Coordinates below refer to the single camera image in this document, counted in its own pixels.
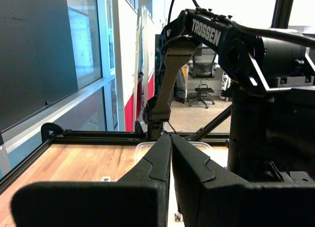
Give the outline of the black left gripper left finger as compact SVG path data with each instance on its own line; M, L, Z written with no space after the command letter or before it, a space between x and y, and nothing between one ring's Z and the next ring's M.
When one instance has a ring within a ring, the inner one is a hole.
M18 227L167 226L171 138L163 134L116 182L37 182L10 202Z

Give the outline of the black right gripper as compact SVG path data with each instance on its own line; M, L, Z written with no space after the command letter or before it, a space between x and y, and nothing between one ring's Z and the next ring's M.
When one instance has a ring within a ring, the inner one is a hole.
M233 87L228 169L248 181L315 176L315 89L262 97Z

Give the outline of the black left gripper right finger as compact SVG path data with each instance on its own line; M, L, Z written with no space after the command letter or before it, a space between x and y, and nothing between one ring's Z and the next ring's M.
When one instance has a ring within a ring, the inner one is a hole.
M251 183L173 135L175 193L187 227L312 227L315 186Z

